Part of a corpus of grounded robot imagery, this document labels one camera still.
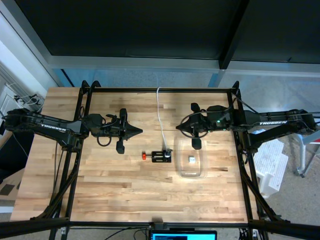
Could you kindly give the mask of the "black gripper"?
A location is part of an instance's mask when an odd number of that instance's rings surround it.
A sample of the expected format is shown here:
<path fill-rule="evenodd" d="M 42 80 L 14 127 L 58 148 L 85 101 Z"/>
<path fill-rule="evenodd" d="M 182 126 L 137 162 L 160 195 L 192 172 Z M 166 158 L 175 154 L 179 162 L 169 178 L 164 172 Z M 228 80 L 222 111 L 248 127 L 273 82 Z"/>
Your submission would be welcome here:
<path fill-rule="evenodd" d="M 116 151 L 118 154 L 124 154 L 125 153 L 125 147 L 124 147 L 124 139 L 127 141 L 130 138 L 142 134 L 143 130 L 135 127 L 133 125 L 130 125 L 127 122 L 128 113 L 125 108 L 121 108 L 119 111 L 119 117 L 116 118 L 115 123 L 110 127 L 109 136 L 110 138 L 118 138 L 118 141 L 116 142 Z"/>
<path fill-rule="evenodd" d="M 203 113 L 206 114 L 207 111 L 205 109 L 201 109 L 197 103 L 191 103 L 191 110 L 193 111 L 191 121 L 187 120 L 185 122 L 181 122 L 176 126 L 176 129 L 179 130 L 183 135 L 192 135 L 192 147 L 195 150 L 200 150 L 202 148 L 200 133 L 205 132 L 205 136 L 210 129 L 211 123 L 208 119 L 208 116 L 203 115 Z"/>

